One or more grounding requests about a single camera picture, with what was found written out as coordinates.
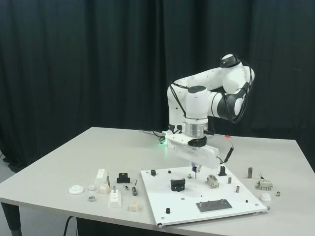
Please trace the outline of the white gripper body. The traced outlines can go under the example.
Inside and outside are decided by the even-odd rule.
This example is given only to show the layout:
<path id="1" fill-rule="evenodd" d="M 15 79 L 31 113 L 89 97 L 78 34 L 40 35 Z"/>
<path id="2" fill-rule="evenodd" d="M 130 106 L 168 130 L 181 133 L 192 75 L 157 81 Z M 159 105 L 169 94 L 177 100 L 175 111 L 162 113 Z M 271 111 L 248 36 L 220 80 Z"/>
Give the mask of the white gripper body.
<path id="1" fill-rule="evenodd" d="M 175 156 L 185 159 L 197 166 L 204 166 L 210 169 L 216 169 L 220 165 L 218 159 L 219 149 L 205 145 L 203 147 L 191 147 L 171 142 L 174 147 Z"/>

